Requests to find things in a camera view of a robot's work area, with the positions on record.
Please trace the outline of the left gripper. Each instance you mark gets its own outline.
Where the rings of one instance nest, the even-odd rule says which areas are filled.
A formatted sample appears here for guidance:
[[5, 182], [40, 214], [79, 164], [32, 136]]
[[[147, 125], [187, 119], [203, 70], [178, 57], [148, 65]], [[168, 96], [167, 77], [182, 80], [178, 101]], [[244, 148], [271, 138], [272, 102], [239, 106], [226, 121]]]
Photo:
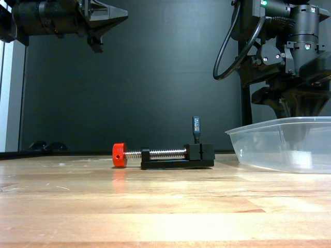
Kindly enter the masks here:
[[128, 19], [128, 11], [100, 1], [69, 1], [70, 31], [86, 37], [87, 44], [95, 53], [103, 52], [101, 34], [108, 32]]

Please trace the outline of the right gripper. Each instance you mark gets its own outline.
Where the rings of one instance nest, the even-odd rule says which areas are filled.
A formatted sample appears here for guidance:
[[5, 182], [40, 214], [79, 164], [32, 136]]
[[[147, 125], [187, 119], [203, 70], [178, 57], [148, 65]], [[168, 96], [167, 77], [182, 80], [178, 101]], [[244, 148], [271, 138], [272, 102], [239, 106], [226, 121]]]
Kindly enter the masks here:
[[303, 64], [299, 79], [285, 89], [273, 91], [268, 106], [277, 118], [318, 116], [330, 99], [330, 52]]

